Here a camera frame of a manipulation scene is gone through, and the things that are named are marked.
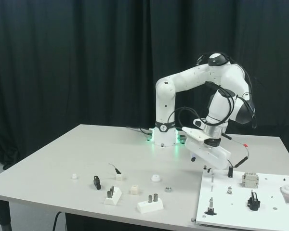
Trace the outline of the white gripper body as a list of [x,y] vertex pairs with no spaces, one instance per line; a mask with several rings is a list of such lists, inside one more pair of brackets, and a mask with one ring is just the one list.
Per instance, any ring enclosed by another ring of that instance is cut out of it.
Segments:
[[225,169],[228,166],[228,159],[231,153],[221,146],[208,147],[194,139],[187,138],[185,147],[190,153],[194,153],[197,158],[203,159],[213,168]]

